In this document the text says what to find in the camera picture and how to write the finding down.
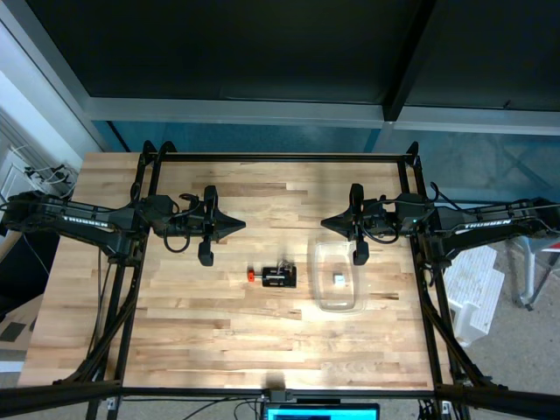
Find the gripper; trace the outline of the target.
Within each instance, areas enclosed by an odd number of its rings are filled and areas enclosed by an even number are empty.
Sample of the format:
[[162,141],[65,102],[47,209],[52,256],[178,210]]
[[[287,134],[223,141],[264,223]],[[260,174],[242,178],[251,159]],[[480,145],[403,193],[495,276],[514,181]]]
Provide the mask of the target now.
[[[364,199],[364,189],[360,184],[352,184],[349,194],[352,210],[353,239],[355,251],[353,264],[364,265],[369,258],[369,246],[365,237],[382,245],[395,243],[399,239],[396,224],[388,217],[383,205],[385,197]],[[350,240],[350,213],[344,213],[323,219],[320,224],[338,235]]]
[[185,245],[179,249],[168,246],[168,250],[174,254],[184,252],[188,249],[192,237],[200,237],[199,262],[203,266],[212,266],[214,253],[211,250],[211,241],[214,240],[216,212],[217,222],[220,223],[217,227],[218,241],[244,229],[245,222],[224,214],[220,209],[216,210],[218,193],[214,185],[205,188],[203,199],[187,192],[181,193],[179,197],[187,201],[189,206],[186,210],[177,211],[168,220],[168,236],[184,237]]

